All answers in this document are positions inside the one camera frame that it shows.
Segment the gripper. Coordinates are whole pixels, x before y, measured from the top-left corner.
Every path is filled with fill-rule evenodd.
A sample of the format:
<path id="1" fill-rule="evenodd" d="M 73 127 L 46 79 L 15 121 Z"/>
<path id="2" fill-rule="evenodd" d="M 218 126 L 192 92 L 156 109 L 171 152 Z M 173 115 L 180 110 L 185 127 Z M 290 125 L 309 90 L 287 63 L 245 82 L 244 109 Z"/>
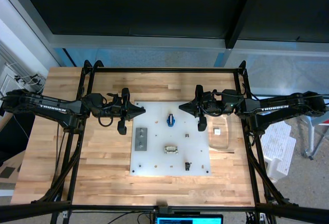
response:
<path id="1" fill-rule="evenodd" d="M 195 90 L 196 101 L 192 100 L 179 106 L 180 110 L 199 118 L 197 125 L 199 132 L 204 132 L 207 128 L 207 118 L 205 115 L 219 117 L 223 114 L 222 103 L 214 97 L 215 93 L 216 91 L 204 92 L 203 87 L 197 85 Z"/>
<path id="2" fill-rule="evenodd" d="M 102 117 L 110 117 L 111 121 L 109 124 L 102 124 L 102 126 L 109 127 L 112 125 L 114 118 L 120 118 L 117 125 L 117 131 L 121 135 L 126 135 L 127 128 L 125 126 L 125 121 L 128 120 L 128 104 L 130 103 L 129 89 L 123 88 L 121 96 L 113 93 L 107 93 L 106 95 L 112 97 L 112 101 L 103 106 Z M 142 102 L 134 103 L 131 109 L 136 111 L 131 114 L 131 119 L 146 113 L 146 109 Z"/>

